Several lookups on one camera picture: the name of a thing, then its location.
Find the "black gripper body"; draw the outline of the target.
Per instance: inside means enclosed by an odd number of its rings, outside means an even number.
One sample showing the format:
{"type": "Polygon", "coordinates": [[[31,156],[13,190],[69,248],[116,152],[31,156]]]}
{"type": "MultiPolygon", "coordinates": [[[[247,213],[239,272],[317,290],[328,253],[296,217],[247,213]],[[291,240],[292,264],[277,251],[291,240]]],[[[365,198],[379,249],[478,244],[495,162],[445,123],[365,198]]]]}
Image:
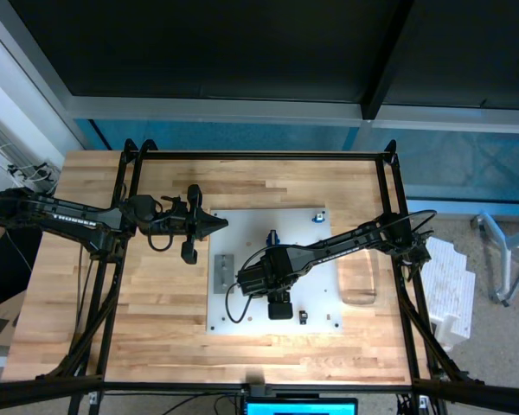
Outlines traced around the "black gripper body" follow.
{"type": "Polygon", "coordinates": [[[181,245],[181,257],[188,265],[197,263],[195,241],[204,238],[202,219],[202,191],[197,184],[188,187],[187,201],[171,198],[172,209],[162,218],[161,231],[163,235],[185,236],[181,245]]]}
{"type": "Polygon", "coordinates": [[[237,283],[244,296],[267,297],[268,303],[289,303],[295,277],[278,274],[270,265],[252,265],[237,273],[237,283]]]}

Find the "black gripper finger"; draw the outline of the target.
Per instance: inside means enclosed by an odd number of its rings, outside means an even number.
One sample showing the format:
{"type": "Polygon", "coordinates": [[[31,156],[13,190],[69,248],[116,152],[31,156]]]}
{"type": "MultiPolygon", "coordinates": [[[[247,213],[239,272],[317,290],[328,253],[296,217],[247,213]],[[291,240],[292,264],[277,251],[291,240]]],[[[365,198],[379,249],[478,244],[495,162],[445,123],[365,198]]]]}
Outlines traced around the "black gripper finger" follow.
{"type": "Polygon", "coordinates": [[[201,210],[201,223],[206,225],[227,225],[226,219],[220,218],[216,215],[209,214],[205,210],[201,210]]]}
{"type": "Polygon", "coordinates": [[[201,239],[205,239],[210,234],[220,231],[228,226],[228,223],[207,224],[201,227],[201,239]]]}

